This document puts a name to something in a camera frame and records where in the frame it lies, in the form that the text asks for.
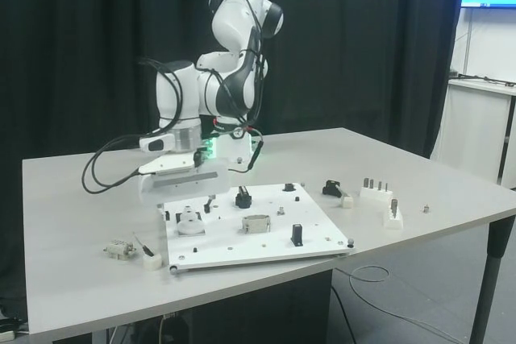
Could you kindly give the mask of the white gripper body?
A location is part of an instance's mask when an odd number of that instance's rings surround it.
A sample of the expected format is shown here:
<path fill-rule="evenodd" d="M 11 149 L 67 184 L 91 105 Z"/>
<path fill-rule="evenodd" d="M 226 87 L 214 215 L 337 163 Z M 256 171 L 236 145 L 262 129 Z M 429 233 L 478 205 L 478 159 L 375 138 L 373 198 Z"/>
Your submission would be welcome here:
<path fill-rule="evenodd" d="M 162 205 L 226 193 L 230 177 L 226 160 L 207 160 L 188 172 L 148 174 L 139 178 L 139 198 L 145 205 Z"/>

